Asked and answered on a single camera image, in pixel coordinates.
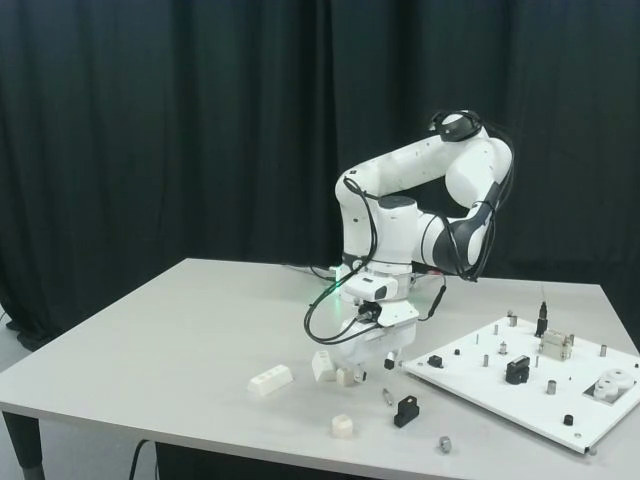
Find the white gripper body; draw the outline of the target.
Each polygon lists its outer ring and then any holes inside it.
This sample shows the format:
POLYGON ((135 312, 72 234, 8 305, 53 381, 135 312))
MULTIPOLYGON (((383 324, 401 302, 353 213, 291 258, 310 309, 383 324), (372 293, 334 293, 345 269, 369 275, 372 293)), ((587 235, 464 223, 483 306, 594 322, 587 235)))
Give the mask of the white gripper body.
POLYGON ((416 330, 416 322, 387 328, 374 328, 373 325, 357 323, 348 333, 348 337, 352 339, 338 345, 340 361, 350 367, 364 367, 367 361, 385 360, 390 352, 394 352, 397 364, 401 350, 415 340, 416 330))

